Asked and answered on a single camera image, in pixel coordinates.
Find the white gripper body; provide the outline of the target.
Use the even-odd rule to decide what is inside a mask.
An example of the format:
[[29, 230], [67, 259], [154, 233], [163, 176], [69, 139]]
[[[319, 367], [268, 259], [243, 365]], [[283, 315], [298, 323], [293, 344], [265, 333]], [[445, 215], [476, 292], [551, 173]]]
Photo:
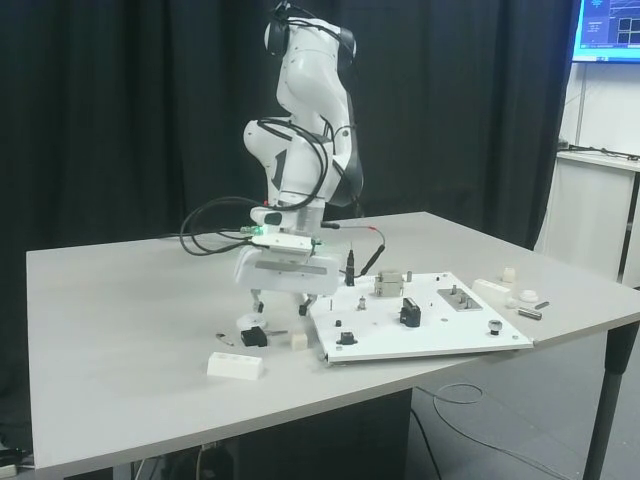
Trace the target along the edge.
[[338, 259], [332, 255], [285, 258], [257, 247], [244, 247], [234, 279], [248, 290], [331, 295], [338, 288]]

